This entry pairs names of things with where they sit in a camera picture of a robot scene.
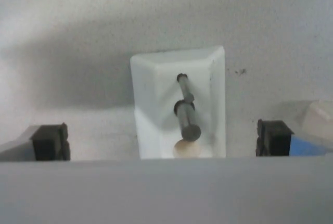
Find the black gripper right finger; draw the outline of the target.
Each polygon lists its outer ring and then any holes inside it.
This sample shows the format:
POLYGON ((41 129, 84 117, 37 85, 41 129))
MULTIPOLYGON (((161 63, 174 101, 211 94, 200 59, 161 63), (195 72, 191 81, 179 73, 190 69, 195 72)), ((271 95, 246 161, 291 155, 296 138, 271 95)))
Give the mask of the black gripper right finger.
POLYGON ((282 120, 258 120, 255 155, 324 156, 332 154, 332 141, 305 132, 294 132, 282 120))

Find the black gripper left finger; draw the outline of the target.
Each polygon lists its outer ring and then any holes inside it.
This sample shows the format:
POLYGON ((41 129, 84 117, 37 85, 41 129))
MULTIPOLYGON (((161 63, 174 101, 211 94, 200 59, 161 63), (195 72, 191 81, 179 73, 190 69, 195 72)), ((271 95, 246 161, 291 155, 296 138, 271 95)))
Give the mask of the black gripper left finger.
POLYGON ((18 138, 1 144, 1 162, 70 161, 68 126, 29 126, 18 138))

